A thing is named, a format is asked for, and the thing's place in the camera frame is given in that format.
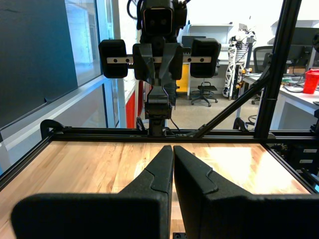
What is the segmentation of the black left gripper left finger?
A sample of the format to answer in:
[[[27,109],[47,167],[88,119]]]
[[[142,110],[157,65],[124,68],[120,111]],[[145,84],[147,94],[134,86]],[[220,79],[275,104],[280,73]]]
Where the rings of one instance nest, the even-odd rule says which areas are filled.
[[[10,219],[18,239],[167,239],[173,150],[164,146],[117,194],[47,193],[19,201]]]

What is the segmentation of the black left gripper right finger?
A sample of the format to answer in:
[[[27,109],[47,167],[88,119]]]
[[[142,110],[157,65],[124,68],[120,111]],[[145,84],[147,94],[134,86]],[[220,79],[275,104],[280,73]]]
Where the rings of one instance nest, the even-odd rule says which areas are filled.
[[[181,146],[174,180],[189,239],[316,239],[318,195],[255,195]]]

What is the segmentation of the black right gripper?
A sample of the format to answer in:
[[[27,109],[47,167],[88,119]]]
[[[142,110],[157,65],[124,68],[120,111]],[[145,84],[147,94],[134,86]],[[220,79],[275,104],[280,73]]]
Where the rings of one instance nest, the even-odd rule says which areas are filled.
[[[99,44],[105,77],[124,78],[132,69],[135,78],[145,82],[155,78],[180,80],[184,63],[190,64],[191,76],[211,78],[216,73],[220,50],[221,44],[214,38],[196,38],[190,48],[180,43],[135,44],[131,55],[123,40],[103,40]]]

